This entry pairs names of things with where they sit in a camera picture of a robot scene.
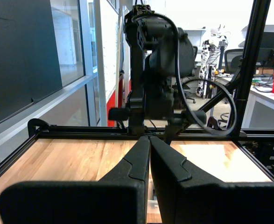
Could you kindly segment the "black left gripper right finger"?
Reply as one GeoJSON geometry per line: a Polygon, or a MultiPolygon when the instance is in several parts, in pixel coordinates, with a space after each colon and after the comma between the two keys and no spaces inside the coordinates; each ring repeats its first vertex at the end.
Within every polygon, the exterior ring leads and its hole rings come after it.
{"type": "Polygon", "coordinates": [[[161,139],[150,142],[164,224],[274,224],[274,182],[223,182],[161,139]]]}

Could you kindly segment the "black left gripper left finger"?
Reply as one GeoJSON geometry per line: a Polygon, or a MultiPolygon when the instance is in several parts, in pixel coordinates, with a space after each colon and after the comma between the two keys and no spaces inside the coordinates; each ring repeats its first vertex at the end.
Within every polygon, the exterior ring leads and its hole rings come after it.
{"type": "Polygon", "coordinates": [[[19,182],[0,194],[5,224],[144,224],[150,141],[142,136],[96,182],[19,182]]]}

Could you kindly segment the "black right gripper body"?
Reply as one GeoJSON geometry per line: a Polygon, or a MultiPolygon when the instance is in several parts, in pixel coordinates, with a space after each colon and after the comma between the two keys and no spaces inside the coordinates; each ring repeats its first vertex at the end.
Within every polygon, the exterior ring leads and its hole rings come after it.
{"type": "Polygon", "coordinates": [[[128,121],[129,124],[143,124],[145,120],[174,120],[179,123],[195,124],[198,119],[203,124],[207,116],[203,111],[192,111],[184,109],[176,113],[175,106],[182,104],[178,93],[152,94],[130,92],[127,102],[123,107],[110,108],[108,119],[121,122],[128,121]]]}

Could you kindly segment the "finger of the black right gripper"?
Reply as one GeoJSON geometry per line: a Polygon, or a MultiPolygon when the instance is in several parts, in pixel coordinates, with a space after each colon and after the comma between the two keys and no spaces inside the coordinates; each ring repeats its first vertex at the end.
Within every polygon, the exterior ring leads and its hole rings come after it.
{"type": "Polygon", "coordinates": [[[164,142],[171,143],[171,141],[180,133],[181,131],[181,120],[180,119],[170,119],[165,126],[164,131],[164,142]]]}
{"type": "Polygon", "coordinates": [[[144,120],[130,119],[128,121],[128,132],[131,135],[143,136],[144,135],[144,120]]]}

